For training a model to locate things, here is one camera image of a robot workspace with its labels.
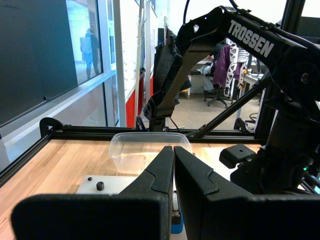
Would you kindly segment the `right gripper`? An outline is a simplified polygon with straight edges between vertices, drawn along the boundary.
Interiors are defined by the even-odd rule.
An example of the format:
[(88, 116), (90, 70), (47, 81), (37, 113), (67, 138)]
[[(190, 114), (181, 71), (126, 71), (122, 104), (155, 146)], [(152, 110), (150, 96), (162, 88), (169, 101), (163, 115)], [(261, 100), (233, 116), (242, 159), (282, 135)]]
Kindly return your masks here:
[(305, 157), (289, 157), (262, 146), (254, 152), (243, 144), (223, 149), (219, 161), (229, 169), (230, 181), (252, 194), (295, 190), (305, 174)]

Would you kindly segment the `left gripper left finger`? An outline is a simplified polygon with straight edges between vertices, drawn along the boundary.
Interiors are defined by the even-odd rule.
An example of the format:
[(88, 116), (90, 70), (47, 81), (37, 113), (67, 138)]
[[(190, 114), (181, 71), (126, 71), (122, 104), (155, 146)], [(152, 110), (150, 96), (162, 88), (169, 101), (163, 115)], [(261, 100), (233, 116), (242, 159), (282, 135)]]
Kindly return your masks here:
[(18, 240), (168, 240), (174, 151), (164, 147), (119, 194), (38, 194), (11, 213)]

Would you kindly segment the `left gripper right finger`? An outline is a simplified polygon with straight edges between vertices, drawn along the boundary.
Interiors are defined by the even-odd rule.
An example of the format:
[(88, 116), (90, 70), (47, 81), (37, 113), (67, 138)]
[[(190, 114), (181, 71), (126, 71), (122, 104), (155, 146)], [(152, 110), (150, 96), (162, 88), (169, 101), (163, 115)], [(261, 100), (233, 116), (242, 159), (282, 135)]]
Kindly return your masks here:
[(313, 194), (254, 195), (180, 146), (175, 185), (190, 240), (311, 240), (320, 226)]

